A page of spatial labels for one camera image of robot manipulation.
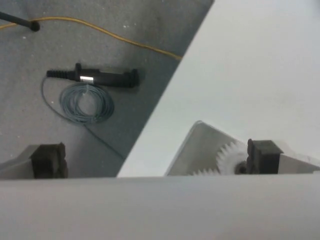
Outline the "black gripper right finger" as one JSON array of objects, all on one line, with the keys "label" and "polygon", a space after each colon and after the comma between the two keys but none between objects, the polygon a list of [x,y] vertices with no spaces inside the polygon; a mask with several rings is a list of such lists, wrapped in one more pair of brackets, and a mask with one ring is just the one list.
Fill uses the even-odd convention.
[{"label": "black gripper right finger", "polygon": [[292,150],[278,140],[247,142],[246,168],[249,175],[318,174],[320,160]]}]

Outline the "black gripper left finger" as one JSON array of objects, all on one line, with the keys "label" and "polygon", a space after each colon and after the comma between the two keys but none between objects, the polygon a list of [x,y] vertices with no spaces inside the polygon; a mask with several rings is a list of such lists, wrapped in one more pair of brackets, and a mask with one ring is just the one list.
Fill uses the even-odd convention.
[{"label": "black gripper left finger", "polygon": [[68,173],[62,142],[29,145],[16,158],[0,164],[1,179],[66,179]]}]

